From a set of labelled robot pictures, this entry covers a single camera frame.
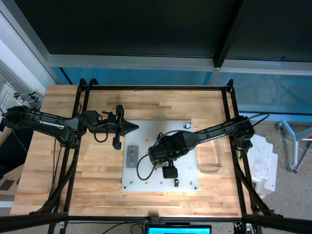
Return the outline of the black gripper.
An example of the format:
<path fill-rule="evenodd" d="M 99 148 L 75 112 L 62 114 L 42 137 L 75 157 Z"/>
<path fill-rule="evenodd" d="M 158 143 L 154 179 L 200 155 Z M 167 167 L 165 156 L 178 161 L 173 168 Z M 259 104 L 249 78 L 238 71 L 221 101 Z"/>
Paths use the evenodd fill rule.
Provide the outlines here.
<path fill-rule="evenodd" d="M 120 137 L 125 136 L 126 134 L 139 129 L 139 126 L 128 122 L 124 117 L 124 109 L 122 105 L 118 105 L 116 107 L 116 114 L 114 115 L 112 112 L 103 112 L 108 115 L 108 118 L 104 121 L 104 125 L 101 127 L 106 134 L 104 140 L 101 140 L 100 143 L 104 143 L 108 139 L 109 134 L 115 134 L 113 137 L 113 147 L 116 150 L 121 149 Z"/>
<path fill-rule="evenodd" d="M 154 170 L 160 169 L 162 171 L 162 176 L 164 179 L 176 179 L 178 178 L 177 168 L 174 166 L 172 160 L 166 161 L 155 161 L 153 162 Z"/>

